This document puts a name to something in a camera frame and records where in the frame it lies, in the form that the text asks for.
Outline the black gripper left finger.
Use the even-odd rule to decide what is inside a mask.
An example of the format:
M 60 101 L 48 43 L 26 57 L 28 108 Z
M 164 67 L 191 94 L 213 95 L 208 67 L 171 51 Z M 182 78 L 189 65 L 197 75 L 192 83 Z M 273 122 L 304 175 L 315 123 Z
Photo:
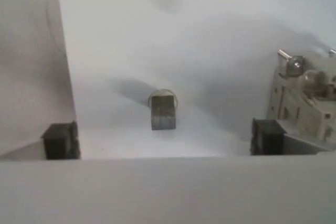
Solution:
M 76 121 L 53 123 L 32 144 L 1 155 L 1 161 L 46 161 L 80 159 Z

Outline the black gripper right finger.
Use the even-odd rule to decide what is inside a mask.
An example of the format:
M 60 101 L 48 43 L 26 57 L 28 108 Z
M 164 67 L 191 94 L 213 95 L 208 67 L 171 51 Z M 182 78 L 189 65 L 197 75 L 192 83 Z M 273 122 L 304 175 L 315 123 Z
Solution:
M 250 154 L 255 155 L 316 155 L 331 152 L 331 144 L 301 133 L 284 120 L 253 119 Z

